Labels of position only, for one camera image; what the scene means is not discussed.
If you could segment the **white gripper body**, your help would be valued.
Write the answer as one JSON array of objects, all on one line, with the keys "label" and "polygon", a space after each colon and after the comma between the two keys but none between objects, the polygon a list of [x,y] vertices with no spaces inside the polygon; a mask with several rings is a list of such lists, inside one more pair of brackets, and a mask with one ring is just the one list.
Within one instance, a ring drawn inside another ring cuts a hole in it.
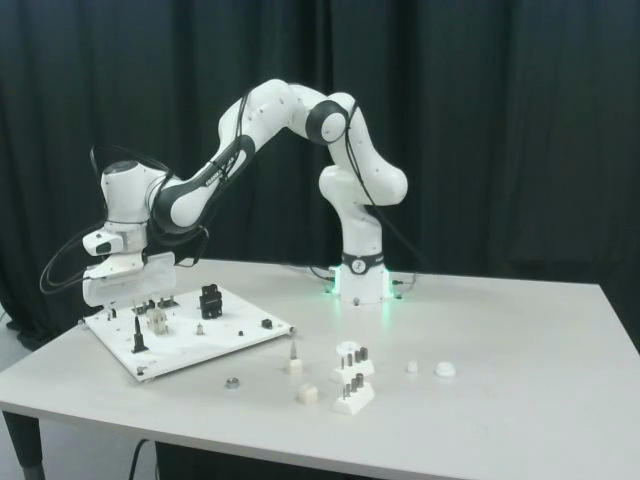
[{"label": "white gripper body", "polygon": [[82,296],[88,306],[146,299],[176,287],[175,256],[165,252],[114,254],[83,275]]}]

